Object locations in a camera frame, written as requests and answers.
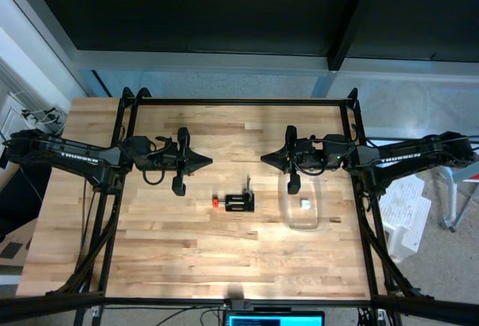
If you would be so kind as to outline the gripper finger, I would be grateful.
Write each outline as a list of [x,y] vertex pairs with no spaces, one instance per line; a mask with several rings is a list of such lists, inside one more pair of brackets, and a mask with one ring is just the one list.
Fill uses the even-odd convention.
[[191,147],[186,148],[186,157],[191,162],[211,162],[212,159],[194,152]]
[[192,175],[197,170],[212,164],[212,160],[193,160],[186,163],[186,174]]
[[261,156],[261,160],[267,160],[267,159],[285,159],[287,158],[287,146],[284,145],[281,149],[268,153],[264,156]]
[[282,173],[287,173],[287,159],[261,159],[261,161]]

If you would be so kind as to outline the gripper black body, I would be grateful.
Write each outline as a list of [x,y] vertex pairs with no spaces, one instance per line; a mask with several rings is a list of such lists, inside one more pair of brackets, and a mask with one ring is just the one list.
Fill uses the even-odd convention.
[[301,188],[300,174],[314,176],[314,137],[298,138],[295,126],[288,126],[285,134],[287,150],[286,172],[290,175],[288,194],[298,194]]
[[190,134],[186,127],[178,129],[177,141],[171,138],[165,144],[165,150],[161,153],[160,170],[162,172],[174,171],[176,176],[172,179],[171,189],[176,196],[186,194],[186,185],[183,177],[186,174],[187,150],[189,148]]

